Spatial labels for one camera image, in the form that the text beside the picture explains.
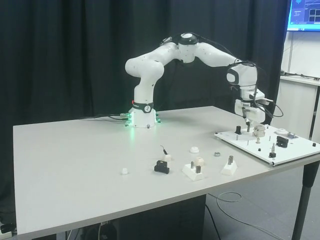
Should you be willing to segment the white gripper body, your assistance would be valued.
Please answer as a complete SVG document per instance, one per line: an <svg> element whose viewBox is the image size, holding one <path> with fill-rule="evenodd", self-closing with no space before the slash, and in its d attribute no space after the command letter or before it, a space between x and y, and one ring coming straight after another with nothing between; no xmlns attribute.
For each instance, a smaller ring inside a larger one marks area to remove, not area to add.
<svg viewBox="0 0 320 240"><path fill-rule="evenodd" d="M235 100L234 113L241 116L243 119L250 119L252 123L262 123L266 118L265 113L258 107L254 106L253 102L245 102L240 99Z"/></svg>

